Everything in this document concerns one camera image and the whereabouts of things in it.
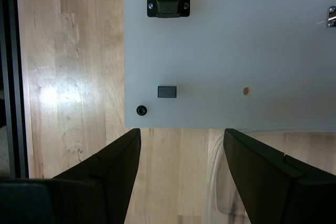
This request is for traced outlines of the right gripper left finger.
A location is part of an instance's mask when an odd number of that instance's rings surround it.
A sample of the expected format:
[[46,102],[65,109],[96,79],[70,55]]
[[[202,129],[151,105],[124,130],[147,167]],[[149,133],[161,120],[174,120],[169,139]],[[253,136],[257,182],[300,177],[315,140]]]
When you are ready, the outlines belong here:
[[1,223],[124,223],[139,168],[140,129],[50,179],[2,179]]

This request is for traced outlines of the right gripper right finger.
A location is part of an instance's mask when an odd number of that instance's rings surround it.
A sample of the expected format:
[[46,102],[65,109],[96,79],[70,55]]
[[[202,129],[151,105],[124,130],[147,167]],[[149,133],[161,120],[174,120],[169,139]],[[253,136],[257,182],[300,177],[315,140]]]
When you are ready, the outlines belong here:
[[251,223],[335,223],[335,175],[235,129],[223,147]]

